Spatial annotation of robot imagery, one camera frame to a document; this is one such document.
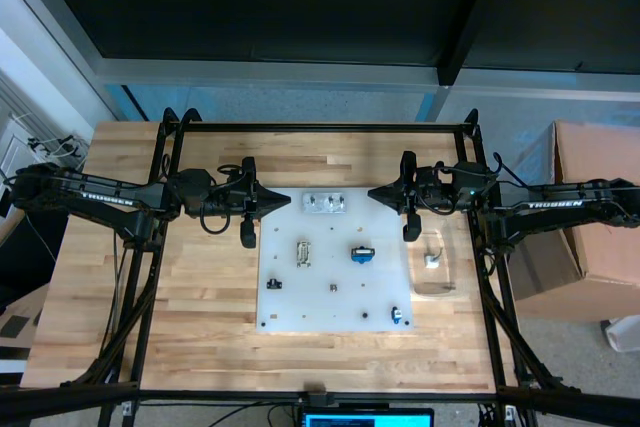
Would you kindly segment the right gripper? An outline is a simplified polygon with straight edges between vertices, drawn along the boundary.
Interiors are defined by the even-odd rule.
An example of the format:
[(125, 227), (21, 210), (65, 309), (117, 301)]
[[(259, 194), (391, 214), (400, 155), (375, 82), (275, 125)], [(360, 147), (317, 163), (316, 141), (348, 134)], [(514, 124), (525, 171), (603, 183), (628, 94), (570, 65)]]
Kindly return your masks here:
[[(417, 212), (417, 159), (412, 151), (404, 151), (400, 166), (403, 185), (406, 224), (403, 227), (403, 240), (415, 242), (422, 232), (421, 216)], [(367, 193), (370, 199), (390, 208), (396, 214), (402, 214), (402, 185), (391, 183), (370, 189)]]

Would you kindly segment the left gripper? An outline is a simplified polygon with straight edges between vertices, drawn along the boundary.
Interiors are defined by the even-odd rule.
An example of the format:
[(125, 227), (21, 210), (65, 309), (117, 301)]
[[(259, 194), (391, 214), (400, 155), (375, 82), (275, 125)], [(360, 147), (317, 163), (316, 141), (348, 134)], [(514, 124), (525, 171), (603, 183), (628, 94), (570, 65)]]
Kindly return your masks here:
[(244, 198), (243, 220), (240, 224), (240, 240), (243, 247), (254, 249), (257, 243), (254, 226), (256, 210), (257, 218), (262, 220), (270, 213), (288, 206), (291, 198), (263, 186), (257, 187), (257, 170), (253, 157), (245, 157), (242, 160), (241, 167), (244, 174)]

